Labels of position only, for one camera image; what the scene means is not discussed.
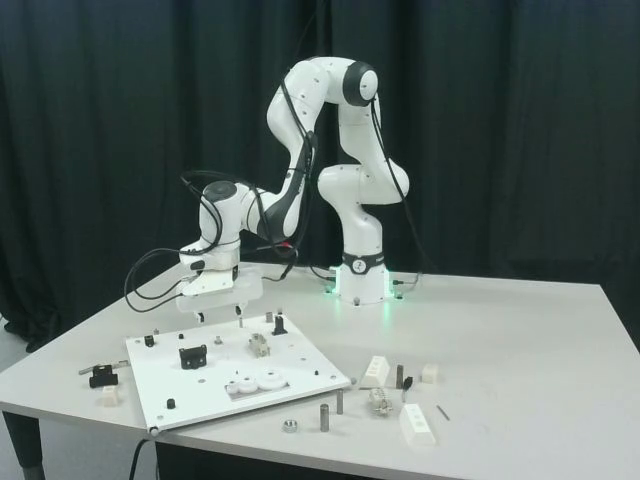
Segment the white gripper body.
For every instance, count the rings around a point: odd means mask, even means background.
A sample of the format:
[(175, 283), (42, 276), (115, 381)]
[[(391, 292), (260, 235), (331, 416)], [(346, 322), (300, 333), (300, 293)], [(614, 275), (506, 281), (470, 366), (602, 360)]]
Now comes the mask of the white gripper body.
[(239, 275), (230, 289), (217, 290), (213, 293), (199, 293), (187, 295), (185, 288), (178, 288), (181, 295), (176, 300), (176, 305), (181, 312), (202, 313), (207, 310), (239, 306), (244, 309), (246, 305), (258, 300), (263, 294), (263, 282), (260, 274), (249, 273)]

